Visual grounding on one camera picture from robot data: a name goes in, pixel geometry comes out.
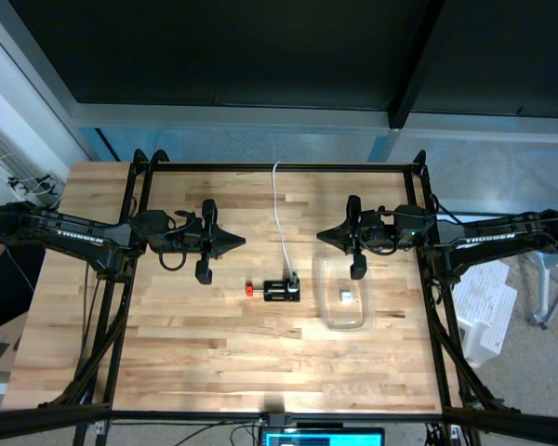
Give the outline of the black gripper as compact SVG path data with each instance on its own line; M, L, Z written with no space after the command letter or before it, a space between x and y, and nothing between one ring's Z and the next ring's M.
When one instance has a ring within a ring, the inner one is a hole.
M344 255L352 254L351 278L362 280L367 271L363 251L377 256L389 255L391 236L380 214L377 211L363 211L361 199L356 195L348 197L346 215L348 220L334 228L318 232L316 237L318 241L339 249Z
M198 254L200 259L195 264L195 278L201 284L211 284L213 272L209 267L209 259L213 256L213 242L221 241L217 246L217 255L223 256L229 251L246 244L245 238L216 227L218 208L215 201L203 201L200 217L195 217L185 232L185 252Z

